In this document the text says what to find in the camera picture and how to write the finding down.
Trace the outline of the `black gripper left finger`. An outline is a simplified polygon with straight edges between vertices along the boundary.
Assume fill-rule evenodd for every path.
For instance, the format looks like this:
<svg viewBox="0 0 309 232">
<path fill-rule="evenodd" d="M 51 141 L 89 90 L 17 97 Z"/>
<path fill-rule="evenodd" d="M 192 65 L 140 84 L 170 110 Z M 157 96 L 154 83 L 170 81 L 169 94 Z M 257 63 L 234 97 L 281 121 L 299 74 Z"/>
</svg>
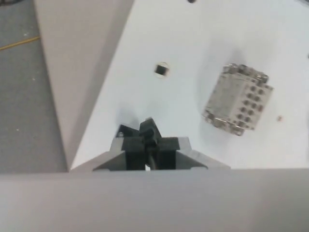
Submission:
<svg viewBox="0 0 309 232">
<path fill-rule="evenodd" d="M 114 138 L 109 151 L 94 159 L 93 171 L 144 171 L 145 149 L 135 139 Z"/>
</svg>

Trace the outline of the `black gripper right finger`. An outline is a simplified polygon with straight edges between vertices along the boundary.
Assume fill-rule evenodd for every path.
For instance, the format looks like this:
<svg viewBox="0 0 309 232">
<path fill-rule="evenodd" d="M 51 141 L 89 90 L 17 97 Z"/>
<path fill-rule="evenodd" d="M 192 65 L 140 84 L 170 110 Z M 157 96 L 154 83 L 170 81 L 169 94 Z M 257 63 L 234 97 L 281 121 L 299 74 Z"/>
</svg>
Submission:
<svg viewBox="0 0 309 232">
<path fill-rule="evenodd" d="M 156 164 L 160 170 L 190 170 L 197 167 L 207 170 L 230 169 L 230 166 L 192 149 L 187 137 L 161 138 L 158 141 Z"/>
</svg>

